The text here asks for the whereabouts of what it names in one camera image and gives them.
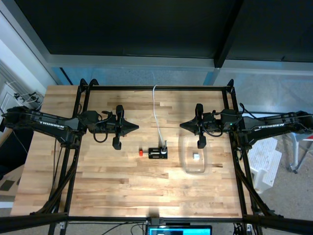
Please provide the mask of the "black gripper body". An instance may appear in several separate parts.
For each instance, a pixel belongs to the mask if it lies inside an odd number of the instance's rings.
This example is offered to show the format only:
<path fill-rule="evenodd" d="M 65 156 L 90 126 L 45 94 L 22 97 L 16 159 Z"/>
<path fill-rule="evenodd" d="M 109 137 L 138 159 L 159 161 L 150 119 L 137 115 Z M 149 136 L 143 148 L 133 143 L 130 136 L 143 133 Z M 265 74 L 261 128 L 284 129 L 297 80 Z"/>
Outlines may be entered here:
<path fill-rule="evenodd" d="M 198 149 L 204 149 L 206 147 L 206 137 L 204 134 L 217 138 L 222 135 L 221 129 L 216 125 L 213 113 L 204 113 L 203 105 L 197 104 L 195 108 L 196 114 L 196 134 L 199 136 L 197 142 Z"/>
<path fill-rule="evenodd" d="M 106 112 L 106 114 L 107 118 L 103 123 L 105 133 L 115 134 L 115 137 L 112 140 L 112 145 L 115 150 L 120 150 L 122 146 L 120 136 L 122 135 L 124 108 L 122 105 L 117 105 L 115 115 L 112 112 Z"/>

